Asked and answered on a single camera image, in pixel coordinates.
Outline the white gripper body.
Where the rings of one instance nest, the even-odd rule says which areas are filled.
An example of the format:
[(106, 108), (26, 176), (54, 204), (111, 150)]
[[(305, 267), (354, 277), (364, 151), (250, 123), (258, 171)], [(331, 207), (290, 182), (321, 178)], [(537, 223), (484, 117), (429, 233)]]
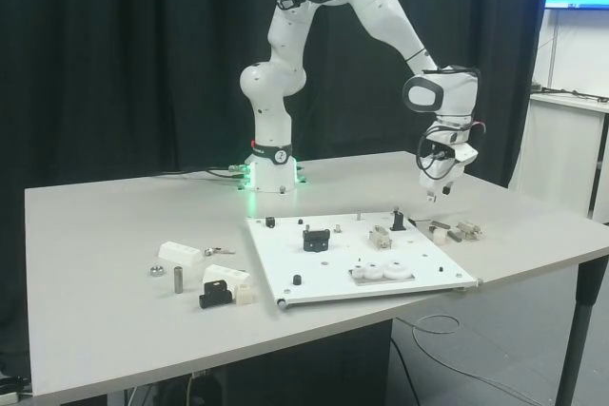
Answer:
[(450, 188), (464, 172), (464, 165), (454, 158), (438, 158), (428, 155), (421, 159), (420, 184), (429, 194), (437, 194)]

